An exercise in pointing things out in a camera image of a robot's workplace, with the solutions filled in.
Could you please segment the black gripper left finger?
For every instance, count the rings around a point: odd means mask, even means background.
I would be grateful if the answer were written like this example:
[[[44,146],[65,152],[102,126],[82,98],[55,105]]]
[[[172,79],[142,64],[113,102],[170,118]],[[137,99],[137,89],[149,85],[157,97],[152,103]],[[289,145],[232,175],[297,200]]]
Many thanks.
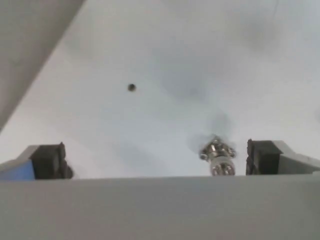
[[[2,180],[72,179],[66,147],[58,144],[29,145],[17,158],[0,164]]]

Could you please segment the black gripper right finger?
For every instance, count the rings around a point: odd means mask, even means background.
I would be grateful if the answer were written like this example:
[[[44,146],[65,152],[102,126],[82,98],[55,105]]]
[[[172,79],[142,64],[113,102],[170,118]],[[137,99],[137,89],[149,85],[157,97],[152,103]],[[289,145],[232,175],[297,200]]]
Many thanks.
[[[320,161],[293,151],[282,140],[252,140],[247,142],[245,174],[307,175],[320,172]]]

